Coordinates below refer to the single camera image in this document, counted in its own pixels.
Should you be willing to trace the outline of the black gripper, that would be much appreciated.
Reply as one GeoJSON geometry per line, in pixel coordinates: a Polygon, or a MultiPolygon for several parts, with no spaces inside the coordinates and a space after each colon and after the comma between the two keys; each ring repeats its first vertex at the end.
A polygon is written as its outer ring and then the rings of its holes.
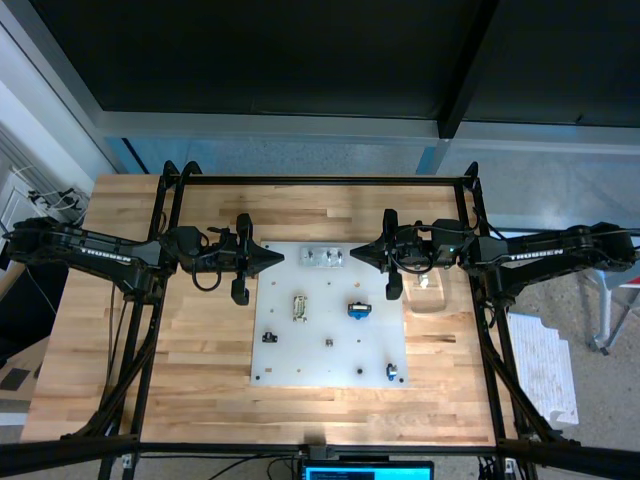
{"type": "Polygon", "coordinates": [[[403,292],[402,272],[411,275],[424,275],[432,270],[432,252],[430,243],[419,233],[428,232],[420,220],[410,225],[400,225],[398,214],[386,209],[383,215],[383,235],[365,245],[354,247],[350,256],[361,261],[379,273],[388,273],[385,287],[387,300],[398,300],[403,292]]]}
{"type": "MultiPolygon", "coordinates": [[[[250,294],[246,287],[246,277],[250,275],[252,235],[253,223],[248,213],[242,213],[237,217],[235,233],[231,233],[229,229],[220,231],[219,242],[207,252],[204,260],[204,271],[216,274],[214,285],[205,287],[205,292],[215,291],[221,284],[222,274],[231,272],[236,275],[231,283],[232,300],[240,306],[249,304],[250,294]]],[[[285,260],[284,254],[272,241],[255,242],[253,255],[258,258],[253,263],[253,275],[258,275],[285,260]]]]}

